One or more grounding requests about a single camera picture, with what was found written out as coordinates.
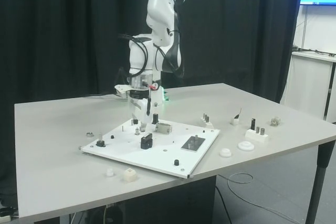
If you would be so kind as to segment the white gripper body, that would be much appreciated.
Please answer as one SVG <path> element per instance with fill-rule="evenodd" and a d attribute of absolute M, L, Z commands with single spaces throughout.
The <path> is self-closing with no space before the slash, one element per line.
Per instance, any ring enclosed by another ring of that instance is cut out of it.
<path fill-rule="evenodd" d="M 143 99 L 129 99 L 129 109 L 131 117 L 140 121 L 141 123 L 150 123 L 151 114 L 147 115 L 148 100 Z"/>

